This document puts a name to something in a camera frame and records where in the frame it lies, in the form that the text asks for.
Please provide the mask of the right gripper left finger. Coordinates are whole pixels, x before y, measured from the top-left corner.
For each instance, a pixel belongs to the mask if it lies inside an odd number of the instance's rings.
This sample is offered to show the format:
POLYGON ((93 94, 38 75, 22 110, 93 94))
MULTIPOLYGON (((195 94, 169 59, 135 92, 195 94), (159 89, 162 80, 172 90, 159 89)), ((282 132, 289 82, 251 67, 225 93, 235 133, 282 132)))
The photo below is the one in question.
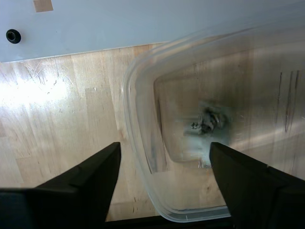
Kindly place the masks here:
POLYGON ((33 188, 1 188, 2 229, 102 229, 117 183, 121 145, 114 142, 33 188))

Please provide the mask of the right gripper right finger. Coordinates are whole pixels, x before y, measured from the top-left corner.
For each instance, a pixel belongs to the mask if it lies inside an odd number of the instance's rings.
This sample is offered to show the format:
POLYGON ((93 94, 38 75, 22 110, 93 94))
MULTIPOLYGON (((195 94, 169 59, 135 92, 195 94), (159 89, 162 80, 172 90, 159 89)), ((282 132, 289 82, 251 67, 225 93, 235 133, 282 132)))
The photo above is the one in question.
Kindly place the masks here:
POLYGON ((238 229, 303 229, 305 182, 218 142, 213 174, 238 229))

